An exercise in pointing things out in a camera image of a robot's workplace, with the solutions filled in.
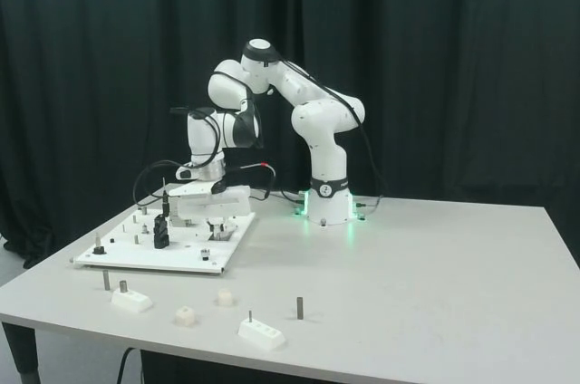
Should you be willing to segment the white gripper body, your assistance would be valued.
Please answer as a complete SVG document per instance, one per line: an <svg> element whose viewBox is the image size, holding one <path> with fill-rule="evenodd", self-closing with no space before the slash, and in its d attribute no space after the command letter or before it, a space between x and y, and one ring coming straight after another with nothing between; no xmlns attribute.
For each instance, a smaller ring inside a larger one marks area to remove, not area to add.
<svg viewBox="0 0 580 384"><path fill-rule="evenodd" d="M186 184L175 188L177 214L182 219L201 220L248 216L250 187L227 187L212 193L214 184Z"/></svg>

